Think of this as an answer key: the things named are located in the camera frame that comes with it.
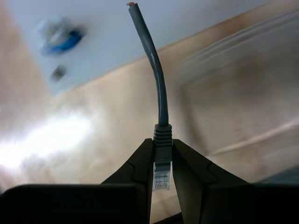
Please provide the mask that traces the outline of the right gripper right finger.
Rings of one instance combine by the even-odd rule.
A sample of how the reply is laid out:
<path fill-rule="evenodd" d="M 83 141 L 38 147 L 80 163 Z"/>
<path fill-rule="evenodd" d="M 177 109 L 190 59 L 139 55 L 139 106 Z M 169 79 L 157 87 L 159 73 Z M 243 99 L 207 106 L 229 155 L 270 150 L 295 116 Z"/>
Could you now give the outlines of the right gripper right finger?
<path fill-rule="evenodd" d="M 296 224 L 299 187 L 248 183 L 180 140 L 173 141 L 173 178 L 186 224 Z"/>

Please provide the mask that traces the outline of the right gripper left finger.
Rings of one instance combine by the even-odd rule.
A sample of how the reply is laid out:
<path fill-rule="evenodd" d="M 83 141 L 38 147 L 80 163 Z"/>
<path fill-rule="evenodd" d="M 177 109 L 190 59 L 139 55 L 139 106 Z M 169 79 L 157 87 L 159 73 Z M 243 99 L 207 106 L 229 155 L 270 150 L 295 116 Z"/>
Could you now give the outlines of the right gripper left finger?
<path fill-rule="evenodd" d="M 100 184 L 26 184 L 0 196 L 3 224 L 147 224 L 154 143 L 146 139 Z"/>

